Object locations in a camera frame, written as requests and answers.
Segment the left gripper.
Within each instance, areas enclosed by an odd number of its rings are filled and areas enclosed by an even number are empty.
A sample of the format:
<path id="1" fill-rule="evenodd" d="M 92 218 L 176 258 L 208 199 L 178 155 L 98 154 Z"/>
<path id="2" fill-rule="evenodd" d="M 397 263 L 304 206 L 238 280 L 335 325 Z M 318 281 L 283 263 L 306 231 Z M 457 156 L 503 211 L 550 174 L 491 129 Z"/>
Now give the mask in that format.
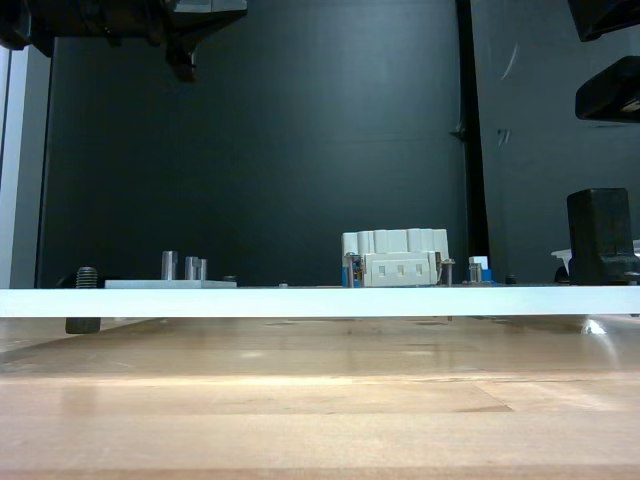
<path id="1" fill-rule="evenodd" d="M 3 1 L 1 45 L 51 56 L 58 38 L 103 38 L 112 46 L 145 38 L 156 46 L 165 37 L 167 63 L 192 83 L 198 45 L 247 12 L 247 1 Z"/>

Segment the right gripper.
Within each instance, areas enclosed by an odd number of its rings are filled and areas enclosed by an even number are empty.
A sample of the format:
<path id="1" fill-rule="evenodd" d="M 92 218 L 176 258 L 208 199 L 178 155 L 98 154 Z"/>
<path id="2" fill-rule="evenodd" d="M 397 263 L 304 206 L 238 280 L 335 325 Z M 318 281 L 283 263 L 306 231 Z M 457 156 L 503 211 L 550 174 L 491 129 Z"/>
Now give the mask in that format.
<path id="1" fill-rule="evenodd" d="M 639 25 L 639 2 L 569 1 L 581 42 Z M 575 115 L 590 121 L 639 120 L 639 56 L 620 58 L 586 81 L 576 92 Z"/>

